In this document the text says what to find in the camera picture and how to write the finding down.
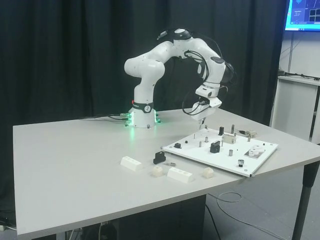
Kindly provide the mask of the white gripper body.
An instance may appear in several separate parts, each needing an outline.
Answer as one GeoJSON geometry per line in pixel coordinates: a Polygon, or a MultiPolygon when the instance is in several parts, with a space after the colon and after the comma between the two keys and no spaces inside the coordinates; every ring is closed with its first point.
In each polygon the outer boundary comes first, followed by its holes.
{"type": "Polygon", "coordinates": [[[196,121],[202,121],[216,111],[215,106],[209,105],[208,101],[198,101],[193,104],[190,116],[196,121]]]}

